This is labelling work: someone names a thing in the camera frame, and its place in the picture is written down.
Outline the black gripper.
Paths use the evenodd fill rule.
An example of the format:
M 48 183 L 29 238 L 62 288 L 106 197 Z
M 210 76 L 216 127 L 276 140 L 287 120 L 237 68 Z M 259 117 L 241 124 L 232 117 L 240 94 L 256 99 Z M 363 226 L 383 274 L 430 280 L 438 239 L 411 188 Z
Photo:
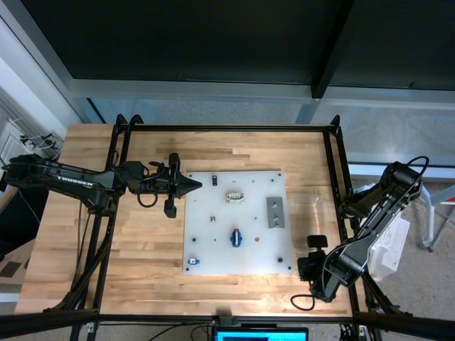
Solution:
M 167 199 L 164 202 L 164 213 L 168 218 L 176 218 L 177 208 L 175 199 L 180 198 L 179 194 L 179 178 L 182 177 L 180 172 L 181 160 L 177 153 L 171 153 L 168 157 L 168 165 L 151 161 L 151 166 L 156 167 L 156 172 L 151 175 L 145 175 L 141 180 L 141 193 L 152 194 L 154 201 L 151 204 L 141 203 L 142 207 L 152 208 L 158 202 L 160 195 L 166 195 Z M 192 177 L 183 176 L 183 196 L 190 192 L 203 187 L 203 184 Z
M 297 266 L 300 281 L 311 282 L 310 292 L 313 296 L 330 303 L 336 297 L 336 284 L 331 284 L 334 269 L 334 253 L 326 254 L 324 249 L 328 247 L 325 235 L 310 235 L 307 243 L 315 251 L 310 252 L 308 257 L 299 257 Z

